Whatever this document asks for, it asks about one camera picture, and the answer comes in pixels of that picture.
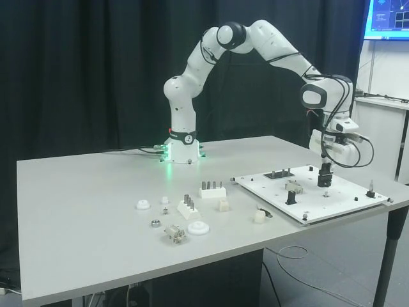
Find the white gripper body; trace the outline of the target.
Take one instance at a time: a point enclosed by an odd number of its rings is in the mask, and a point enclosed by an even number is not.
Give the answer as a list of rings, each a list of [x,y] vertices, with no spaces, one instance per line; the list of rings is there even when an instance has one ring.
[[[316,129],[311,134],[309,149],[323,157],[331,157],[338,163],[356,163],[359,158],[356,146],[348,139],[345,140],[342,134],[325,134],[322,138],[321,131]]]

